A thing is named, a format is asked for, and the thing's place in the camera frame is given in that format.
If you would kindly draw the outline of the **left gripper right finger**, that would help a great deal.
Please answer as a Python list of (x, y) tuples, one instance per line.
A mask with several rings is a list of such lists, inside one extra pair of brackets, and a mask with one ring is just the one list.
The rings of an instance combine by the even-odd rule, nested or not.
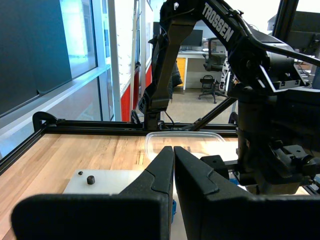
[(320, 198), (259, 196), (176, 146), (175, 186), (190, 240), (317, 240)]

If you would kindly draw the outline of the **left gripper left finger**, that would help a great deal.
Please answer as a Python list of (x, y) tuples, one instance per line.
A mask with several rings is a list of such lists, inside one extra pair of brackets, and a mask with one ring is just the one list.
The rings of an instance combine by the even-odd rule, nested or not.
[(11, 213), (18, 240), (168, 240), (175, 156), (164, 147), (119, 194), (38, 194)]

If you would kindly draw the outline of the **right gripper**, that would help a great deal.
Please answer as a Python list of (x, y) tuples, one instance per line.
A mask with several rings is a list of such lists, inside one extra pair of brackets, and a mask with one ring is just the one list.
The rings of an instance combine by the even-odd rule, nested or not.
[(314, 183), (318, 158), (299, 145), (282, 141), (238, 140), (237, 160), (223, 161), (218, 154), (201, 157), (218, 174), (237, 182), (255, 195), (293, 195), (301, 186)]

